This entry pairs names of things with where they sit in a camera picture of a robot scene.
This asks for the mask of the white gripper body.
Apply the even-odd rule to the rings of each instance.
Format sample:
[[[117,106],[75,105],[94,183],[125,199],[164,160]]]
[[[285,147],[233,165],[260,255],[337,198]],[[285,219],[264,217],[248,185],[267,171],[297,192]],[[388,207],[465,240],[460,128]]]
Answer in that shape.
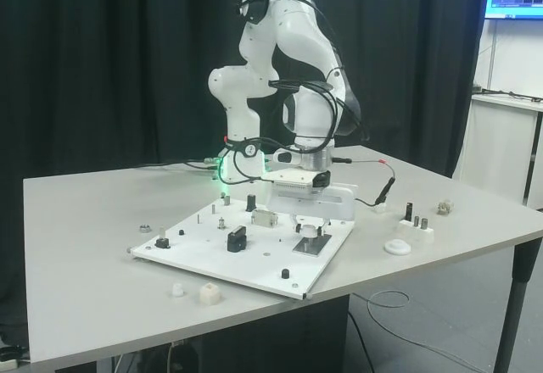
[[[356,185],[333,183],[324,188],[288,191],[273,187],[267,208],[295,216],[351,221],[355,218]]]

